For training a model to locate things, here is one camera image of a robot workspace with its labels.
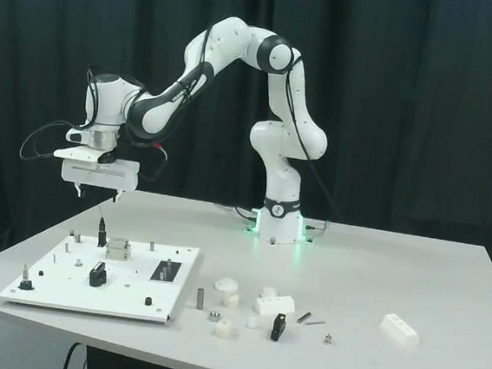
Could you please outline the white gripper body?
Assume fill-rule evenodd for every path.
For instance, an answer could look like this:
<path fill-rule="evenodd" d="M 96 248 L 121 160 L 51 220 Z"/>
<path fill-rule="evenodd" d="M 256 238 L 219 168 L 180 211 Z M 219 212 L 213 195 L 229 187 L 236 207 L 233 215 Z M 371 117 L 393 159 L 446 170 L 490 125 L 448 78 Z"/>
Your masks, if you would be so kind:
<path fill-rule="evenodd" d="M 118 159 L 113 163 L 102 164 L 64 160 L 61 177 L 77 185 L 132 191 L 137 189 L 139 170 L 137 161 Z"/>

